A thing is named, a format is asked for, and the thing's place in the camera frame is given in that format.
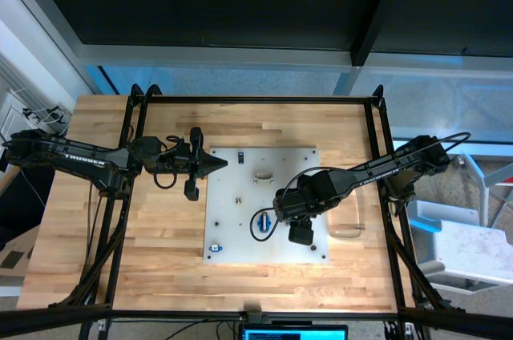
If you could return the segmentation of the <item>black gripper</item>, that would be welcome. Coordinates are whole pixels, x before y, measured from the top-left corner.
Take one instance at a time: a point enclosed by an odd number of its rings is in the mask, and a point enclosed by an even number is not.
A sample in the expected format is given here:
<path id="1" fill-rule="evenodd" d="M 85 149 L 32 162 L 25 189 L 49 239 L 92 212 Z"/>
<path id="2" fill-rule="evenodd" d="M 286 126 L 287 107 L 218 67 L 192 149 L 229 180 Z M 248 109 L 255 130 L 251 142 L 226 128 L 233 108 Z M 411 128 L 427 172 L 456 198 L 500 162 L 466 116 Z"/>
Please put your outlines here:
<path id="1" fill-rule="evenodd" d="M 176 145 L 158 155 L 154 170 L 154 183 L 158 188 L 168 190 L 175 186 L 179 174 L 188 175 L 188 179 L 184 183 L 184 195 L 190 201 L 198 201 L 199 189 L 196 186 L 196 181 L 200 176 L 200 151 L 201 162 L 206 164 L 201 168 L 202 178 L 225 168 L 227 161 L 202 149 L 203 133 L 199 127 L 191 129 L 188 143 L 177 136 L 169 136 L 168 140 L 175 142 Z M 172 174 L 172 182 L 169 185 L 162 185 L 158 181 L 159 174 Z"/>
<path id="2" fill-rule="evenodd" d="M 299 245 L 313 243 L 312 217 L 317 215 L 317 200 L 310 191 L 302 192 L 299 188 L 276 192 L 273 207 L 277 221 L 289 226 L 289 241 Z"/>

